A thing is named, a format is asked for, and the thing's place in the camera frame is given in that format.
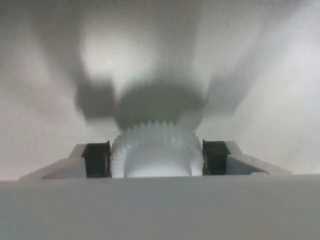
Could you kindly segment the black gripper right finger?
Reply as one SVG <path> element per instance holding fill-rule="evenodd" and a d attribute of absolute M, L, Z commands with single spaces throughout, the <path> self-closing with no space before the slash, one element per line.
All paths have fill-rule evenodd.
<path fill-rule="evenodd" d="M 284 168 L 241 151 L 235 141 L 202 141 L 204 175 L 291 175 Z"/>

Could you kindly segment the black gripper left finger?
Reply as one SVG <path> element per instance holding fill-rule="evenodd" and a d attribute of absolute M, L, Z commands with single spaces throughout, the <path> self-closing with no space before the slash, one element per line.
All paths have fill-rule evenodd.
<path fill-rule="evenodd" d="M 21 177 L 22 180 L 107 178 L 110 176 L 111 144 L 77 144 L 70 155 Z"/>

